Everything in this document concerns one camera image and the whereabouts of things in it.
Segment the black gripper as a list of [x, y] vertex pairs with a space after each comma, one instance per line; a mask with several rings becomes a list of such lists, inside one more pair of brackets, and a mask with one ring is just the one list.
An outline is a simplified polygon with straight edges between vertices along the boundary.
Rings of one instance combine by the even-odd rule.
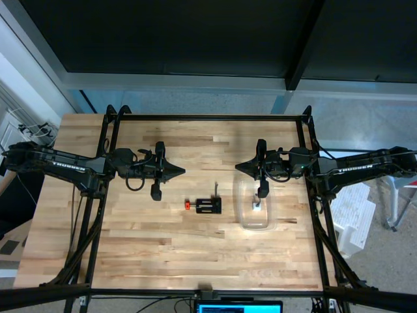
[[251, 160], [235, 165], [235, 169], [251, 177], [253, 180], [259, 180], [260, 186], [257, 189], [257, 197], [264, 199], [269, 194], [269, 183], [267, 178], [277, 183], [285, 183], [289, 180], [289, 170], [283, 164], [281, 157], [283, 148], [278, 150], [267, 150], [266, 141], [259, 139], [256, 147], [257, 156]]
[[160, 201], [162, 199], [162, 191], [160, 190], [162, 180], [169, 181], [170, 179], [185, 174], [186, 171], [184, 168], [173, 165], [164, 159], [164, 142], [156, 143], [155, 153], [146, 149], [138, 149], [137, 151], [145, 156], [142, 160], [138, 160], [136, 157], [129, 169], [129, 178], [141, 179], [141, 186], [137, 188], [129, 187], [129, 190], [133, 192], [140, 191], [144, 187], [146, 179], [153, 179], [151, 198], [154, 201]]

